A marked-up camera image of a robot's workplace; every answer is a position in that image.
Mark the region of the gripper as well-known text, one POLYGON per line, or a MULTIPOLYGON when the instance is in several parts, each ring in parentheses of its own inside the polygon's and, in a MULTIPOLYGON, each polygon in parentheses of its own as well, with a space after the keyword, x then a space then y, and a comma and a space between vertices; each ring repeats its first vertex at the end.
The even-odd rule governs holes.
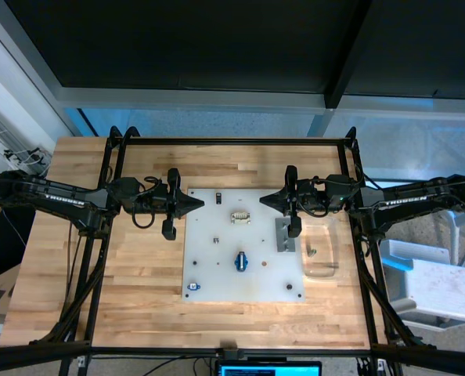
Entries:
MULTIPOLYGON (((153 212, 158 215, 166 215, 162 222, 161 233, 166 240, 176 238, 176 228, 174 227, 174 218, 176 216, 176 207, 178 203, 177 192, 180 188, 181 176, 177 168, 168 170, 167 182, 161 183, 153 193, 153 212)), ((200 199, 179 191, 179 218, 189 214, 204 206, 200 199)))
POLYGON ((297 168, 293 165, 287 166, 285 188, 261 197, 259 202, 290 218, 287 227, 289 238, 296 238, 301 234, 302 221, 298 212, 317 219, 327 216, 326 198, 315 188, 312 180, 299 179, 297 168))

